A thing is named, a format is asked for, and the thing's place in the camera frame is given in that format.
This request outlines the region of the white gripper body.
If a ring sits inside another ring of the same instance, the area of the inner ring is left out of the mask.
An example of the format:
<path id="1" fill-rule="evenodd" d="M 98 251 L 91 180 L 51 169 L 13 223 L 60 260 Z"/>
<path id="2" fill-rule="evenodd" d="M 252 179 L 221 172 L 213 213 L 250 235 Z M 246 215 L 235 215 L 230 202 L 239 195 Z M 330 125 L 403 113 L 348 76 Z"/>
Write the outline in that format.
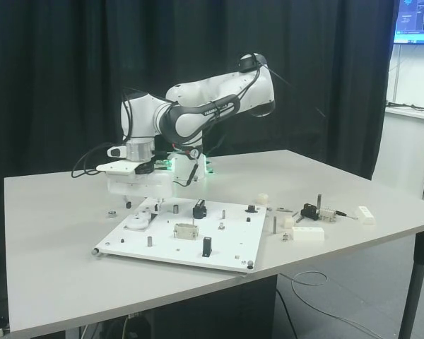
<path id="1" fill-rule="evenodd" d="M 107 188 L 111 194 L 120 196 L 170 198 L 172 197 L 172 175 L 168 172 L 108 174 Z"/>

